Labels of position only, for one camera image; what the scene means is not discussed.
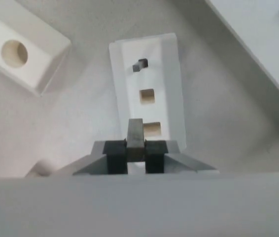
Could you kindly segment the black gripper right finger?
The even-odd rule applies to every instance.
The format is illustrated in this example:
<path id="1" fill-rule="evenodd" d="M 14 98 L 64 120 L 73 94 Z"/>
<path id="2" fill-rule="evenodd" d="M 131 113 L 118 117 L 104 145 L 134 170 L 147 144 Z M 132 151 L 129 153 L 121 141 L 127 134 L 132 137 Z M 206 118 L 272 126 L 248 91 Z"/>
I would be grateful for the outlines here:
<path id="1" fill-rule="evenodd" d="M 218 173 L 213 166 L 182 153 L 177 141 L 157 140 L 145 142 L 145 171 L 162 173 Z"/>

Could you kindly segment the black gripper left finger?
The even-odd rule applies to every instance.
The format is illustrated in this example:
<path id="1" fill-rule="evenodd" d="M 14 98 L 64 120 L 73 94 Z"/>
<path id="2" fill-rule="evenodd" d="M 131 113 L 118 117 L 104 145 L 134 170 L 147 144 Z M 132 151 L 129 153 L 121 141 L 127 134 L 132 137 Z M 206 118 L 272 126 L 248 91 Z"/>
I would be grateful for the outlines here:
<path id="1" fill-rule="evenodd" d="M 127 174 L 126 141 L 96 141 L 90 155 L 74 164 L 73 175 Z"/>

